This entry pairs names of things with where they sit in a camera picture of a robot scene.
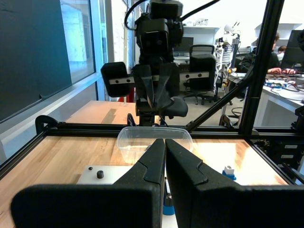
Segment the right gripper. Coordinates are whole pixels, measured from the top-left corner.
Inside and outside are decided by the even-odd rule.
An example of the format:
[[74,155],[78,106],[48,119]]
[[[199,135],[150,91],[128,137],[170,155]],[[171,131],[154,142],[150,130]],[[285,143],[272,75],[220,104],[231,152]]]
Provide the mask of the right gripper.
[[124,62],[106,63],[101,74],[110,97],[128,96],[135,88],[136,104],[155,112],[173,104],[172,97],[178,94],[181,81],[188,81],[192,88],[199,90],[213,90],[215,67],[216,60],[212,54],[201,54],[190,56],[186,64],[160,59],[138,64],[130,73]]

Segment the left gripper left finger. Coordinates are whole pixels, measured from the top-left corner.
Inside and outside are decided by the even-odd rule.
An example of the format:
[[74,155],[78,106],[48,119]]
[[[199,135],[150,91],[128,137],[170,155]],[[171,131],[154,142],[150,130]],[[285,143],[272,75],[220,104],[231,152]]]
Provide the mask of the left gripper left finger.
[[13,197],[11,216],[18,228],[159,228],[164,165],[157,139],[114,184],[34,185]]

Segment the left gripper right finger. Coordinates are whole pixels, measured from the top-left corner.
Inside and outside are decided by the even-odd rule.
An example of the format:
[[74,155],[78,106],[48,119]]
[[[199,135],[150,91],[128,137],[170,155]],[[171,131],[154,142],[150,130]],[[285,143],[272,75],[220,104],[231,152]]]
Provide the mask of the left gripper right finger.
[[302,186],[242,186],[174,140],[165,144],[167,178],[180,228],[303,227]]

